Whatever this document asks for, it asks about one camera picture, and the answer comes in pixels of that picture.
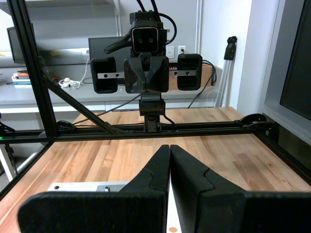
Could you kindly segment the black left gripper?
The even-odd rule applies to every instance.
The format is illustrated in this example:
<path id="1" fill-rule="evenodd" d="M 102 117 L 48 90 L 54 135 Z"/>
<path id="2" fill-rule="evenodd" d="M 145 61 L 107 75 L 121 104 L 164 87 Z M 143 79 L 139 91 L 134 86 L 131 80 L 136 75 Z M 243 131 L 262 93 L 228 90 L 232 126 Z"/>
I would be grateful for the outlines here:
<path id="1" fill-rule="evenodd" d="M 98 94 L 117 92 L 119 81 L 124 80 L 128 94 L 165 93 L 169 91 L 170 77 L 177 78 L 177 89 L 198 90 L 201 86 L 202 56 L 180 54 L 175 68 L 166 56 L 144 54 L 129 57 L 123 71 L 117 71 L 114 57 L 96 58 L 90 62 L 94 91 Z"/>

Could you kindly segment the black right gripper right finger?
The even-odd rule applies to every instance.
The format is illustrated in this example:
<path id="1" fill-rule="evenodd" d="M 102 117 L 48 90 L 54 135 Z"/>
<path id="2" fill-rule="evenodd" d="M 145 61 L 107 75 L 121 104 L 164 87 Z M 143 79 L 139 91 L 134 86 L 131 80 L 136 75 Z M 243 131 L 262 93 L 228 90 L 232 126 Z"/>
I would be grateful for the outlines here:
<path id="1" fill-rule="evenodd" d="M 171 181 L 184 233 L 306 233 L 309 192 L 246 191 L 171 146 Z"/>

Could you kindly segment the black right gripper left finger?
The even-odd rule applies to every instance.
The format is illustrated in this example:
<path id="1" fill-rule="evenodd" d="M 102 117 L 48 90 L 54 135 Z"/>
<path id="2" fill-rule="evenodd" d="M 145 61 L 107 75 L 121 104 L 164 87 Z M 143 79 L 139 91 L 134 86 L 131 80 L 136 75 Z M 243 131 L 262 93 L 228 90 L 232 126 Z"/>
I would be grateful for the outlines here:
<path id="1" fill-rule="evenodd" d="M 42 192 L 19 208 L 22 233 L 164 233 L 170 147 L 162 145 L 119 192 Z"/>

